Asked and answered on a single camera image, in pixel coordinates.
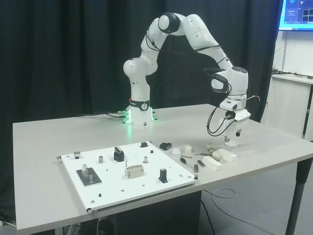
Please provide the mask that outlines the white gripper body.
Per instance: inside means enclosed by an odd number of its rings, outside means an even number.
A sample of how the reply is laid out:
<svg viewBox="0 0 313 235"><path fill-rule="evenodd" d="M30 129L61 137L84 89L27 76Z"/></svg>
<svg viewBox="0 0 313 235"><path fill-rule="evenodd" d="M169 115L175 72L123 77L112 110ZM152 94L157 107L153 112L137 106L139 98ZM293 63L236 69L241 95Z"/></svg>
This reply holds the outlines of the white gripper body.
<svg viewBox="0 0 313 235"><path fill-rule="evenodd" d="M227 111L223 125L223 136L236 136L236 132L242 132L249 119L250 113L246 109Z"/></svg>

